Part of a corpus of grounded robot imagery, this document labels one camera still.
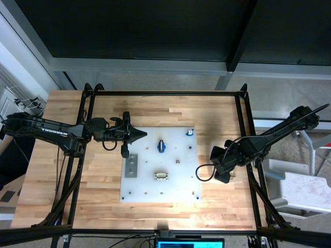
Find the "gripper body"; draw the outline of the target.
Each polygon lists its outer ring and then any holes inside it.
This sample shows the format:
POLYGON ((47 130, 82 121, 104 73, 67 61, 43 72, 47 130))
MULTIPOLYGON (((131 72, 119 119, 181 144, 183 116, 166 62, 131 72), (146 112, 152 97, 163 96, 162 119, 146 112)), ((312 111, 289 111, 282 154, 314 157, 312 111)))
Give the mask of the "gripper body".
POLYGON ((121 145, 121 155, 124 159, 129 158, 129 150, 128 150, 128 143, 129 143, 129 125, 130 125, 130 114, 129 112, 123 112, 122 119, 118 118, 115 122, 116 130, 115 136, 117 141, 123 142, 121 145))
POLYGON ((212 148, 210 154, 210 161, 214 165, 214 178, 222 183, 229 183, 231 178, 231 168, 226 168, 223 165, 223 157, 225 154, 225 149, 218 146, 212 148))

